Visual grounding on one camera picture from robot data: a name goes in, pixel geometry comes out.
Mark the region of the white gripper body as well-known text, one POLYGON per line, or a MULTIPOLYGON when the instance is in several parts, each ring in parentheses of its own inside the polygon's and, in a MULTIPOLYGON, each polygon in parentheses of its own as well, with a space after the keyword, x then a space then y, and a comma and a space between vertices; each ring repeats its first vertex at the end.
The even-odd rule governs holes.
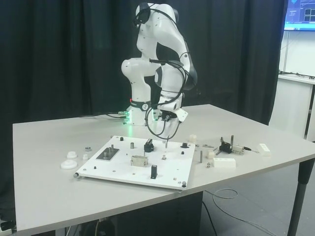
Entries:
POLYGON ((161 138, 170 138, 174 134, 177 125, 177 120, 158 120, 155 133, 161 138))

